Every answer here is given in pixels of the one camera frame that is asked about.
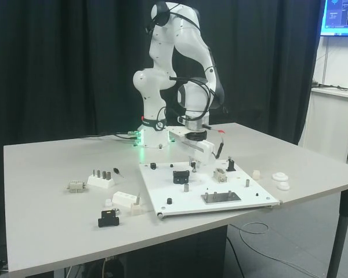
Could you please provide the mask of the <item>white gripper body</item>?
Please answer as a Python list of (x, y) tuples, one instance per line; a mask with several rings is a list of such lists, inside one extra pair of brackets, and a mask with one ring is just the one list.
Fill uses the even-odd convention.
[(213, 161), (215, 145), (207, 140), (183, 142), (185, 153), (192, 159), (197, 161)]

